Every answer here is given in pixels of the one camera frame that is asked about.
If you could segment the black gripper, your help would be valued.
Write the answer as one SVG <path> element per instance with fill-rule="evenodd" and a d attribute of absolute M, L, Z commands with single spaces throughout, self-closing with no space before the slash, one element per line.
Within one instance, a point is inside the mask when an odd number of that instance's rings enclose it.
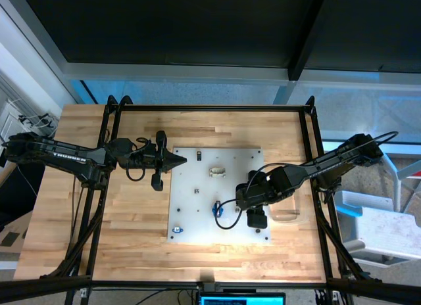
<path fill-rule="evenodd" d="M 166 144 L 167 136 L 160 130 L 156 133 L 155 144 L 150 144 L 145 151 L 145 168 L 155 171 L 151 176 L 151 186 L 155 191 L 163 190 L 162 173 L 167 173 L 187 162 L 185 157 L 170 152 Z"/>
<path fill-rule="evenodd" d="M 247 225 L 252 228 L 267 228 L 267 216 L 263 210 L 266 194 L 260 183 L 264 174 L 251 170 L 248 173 L 248 178 L 245 190 Z"/>

